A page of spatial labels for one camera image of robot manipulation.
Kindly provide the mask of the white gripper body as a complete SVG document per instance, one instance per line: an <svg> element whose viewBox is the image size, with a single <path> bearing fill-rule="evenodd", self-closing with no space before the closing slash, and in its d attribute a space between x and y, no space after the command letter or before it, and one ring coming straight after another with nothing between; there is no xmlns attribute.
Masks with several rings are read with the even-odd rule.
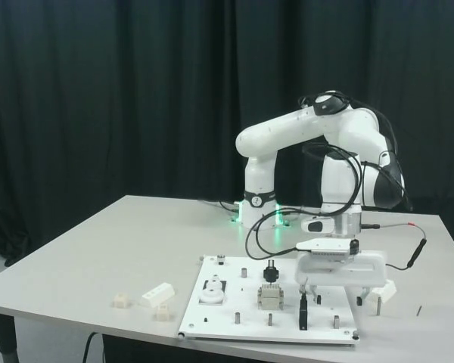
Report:
<svg viewBox="0 0 454 363"><path fill-rule="evenodd" d="M327 287L383 287L387 279L386 253L366 250L342 253L299 253L294 280L300 285Z"/></svg>

